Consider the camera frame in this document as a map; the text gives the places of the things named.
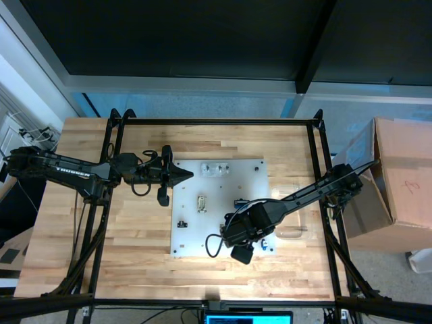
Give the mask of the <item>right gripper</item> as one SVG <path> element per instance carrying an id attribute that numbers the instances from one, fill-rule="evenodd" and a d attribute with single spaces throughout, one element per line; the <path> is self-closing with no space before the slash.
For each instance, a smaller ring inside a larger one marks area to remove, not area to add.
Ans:
<path id="1" fill-rule="evenodd" d="M 230 256 L 244 265 L 252 260 L 253 244 L 274 230 L 264 204 L 265 201 L 257 201 L 226 214 L 221 226 L 222 242 L 232 248 Z"/>

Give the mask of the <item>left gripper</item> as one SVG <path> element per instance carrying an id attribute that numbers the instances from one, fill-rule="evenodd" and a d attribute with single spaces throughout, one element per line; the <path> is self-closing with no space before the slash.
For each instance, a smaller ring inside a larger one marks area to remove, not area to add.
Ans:
<path id="1" fill-rule="evenodd" d="M 160 185 L 157 191 L 157 201 L 162 207 L 169 206 L 169 196 L 167 190 L 172 187 L 170 184 L 170 167 L 172 166 L 173 153 L 169 145 L 162 147 L 161 156 L 155 157 L 148 167 L 148 188 L 154 184 Z M 173 185 L 192 178 L 194 173 L 187 169 L 182 169 L 180 163 L 175 163 L 173 172 L 179 174 L 173 178 Z"/>

